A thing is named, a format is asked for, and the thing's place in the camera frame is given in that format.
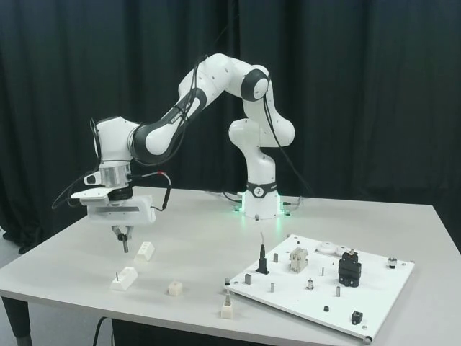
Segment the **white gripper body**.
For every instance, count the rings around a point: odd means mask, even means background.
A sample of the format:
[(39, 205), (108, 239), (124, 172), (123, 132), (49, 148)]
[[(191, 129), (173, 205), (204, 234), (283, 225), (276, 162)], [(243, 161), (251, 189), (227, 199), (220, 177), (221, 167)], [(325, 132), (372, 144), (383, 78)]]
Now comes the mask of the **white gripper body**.
[(87, 205), (87, 214), (93, 222), (110, 226), (148, 225), (156, 220), (153, 198), (150, 195), (90, 203)]

